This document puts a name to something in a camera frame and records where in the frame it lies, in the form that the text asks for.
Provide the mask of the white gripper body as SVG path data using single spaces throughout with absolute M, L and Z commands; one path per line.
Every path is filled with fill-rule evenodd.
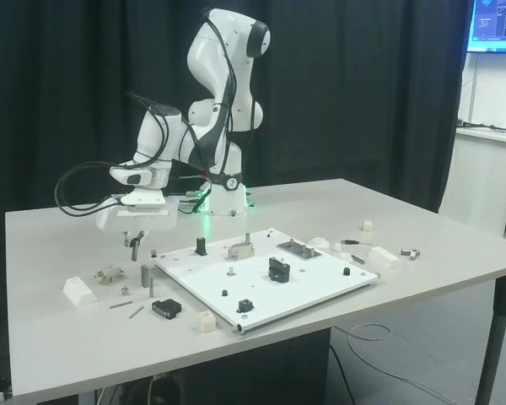
M 177 221 L 178 197 L 168 197 L 162 208 L 114 206 L 96 214 L 96 225 L 103 232 L 170 230 Z

